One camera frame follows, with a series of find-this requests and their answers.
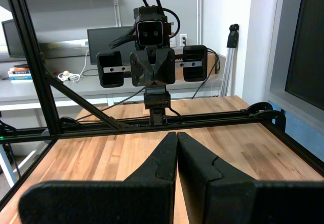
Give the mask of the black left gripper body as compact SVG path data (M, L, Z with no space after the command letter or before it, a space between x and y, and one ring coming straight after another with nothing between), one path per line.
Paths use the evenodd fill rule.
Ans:
M145 50L153 50L158 48L150 47ZM102 87L121 87L124 85L125 78L131 78L131 65L123 65L122 55L120 51L100 52L97 54L97 67L99 80ZM180 68L183 71L183 79L186 82L199 82L207 78L208 67L208 50L204 45L194 45L183 47L180 58L175 54L175 73Z

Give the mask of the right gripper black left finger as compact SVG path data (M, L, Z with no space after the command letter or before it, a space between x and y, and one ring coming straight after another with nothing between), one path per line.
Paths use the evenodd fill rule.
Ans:
M173 223L177 134L123 181L45 181L19 200L22 223Z

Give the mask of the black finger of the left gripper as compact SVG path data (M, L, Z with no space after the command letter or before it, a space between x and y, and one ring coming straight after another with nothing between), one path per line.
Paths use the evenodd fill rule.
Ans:
M154 65L154 82L157 85L173 84L176 80L175 52L171 48L157 49Z
M130 55L132 84L135 87L150 87L154 83L153 64L155 52L153 50L137 50Z

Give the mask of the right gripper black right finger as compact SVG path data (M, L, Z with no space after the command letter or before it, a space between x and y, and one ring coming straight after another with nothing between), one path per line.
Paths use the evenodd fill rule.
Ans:
M187 133L178 169L190 223L319 223L323 182L256 180Z

